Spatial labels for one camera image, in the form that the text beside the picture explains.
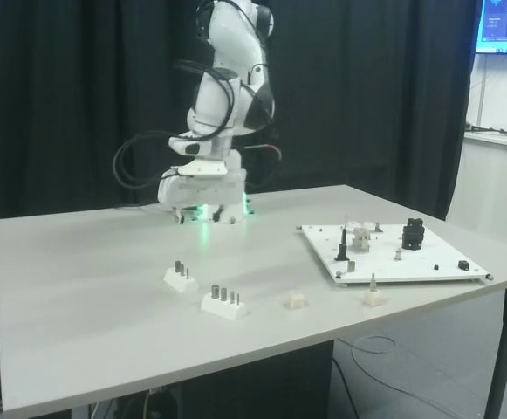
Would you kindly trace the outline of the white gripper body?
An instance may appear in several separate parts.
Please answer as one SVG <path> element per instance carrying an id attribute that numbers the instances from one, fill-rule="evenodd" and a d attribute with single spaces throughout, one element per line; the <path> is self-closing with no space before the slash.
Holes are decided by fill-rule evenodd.
<path id="1" fill-rule="evenodd" d="M 245 169 L 237 169 L 223 176 L 192 177 L 169 169 L 161 176 L 157 200 L 168 207 L 238 204 L 243 199 L 246 175 Z"/>

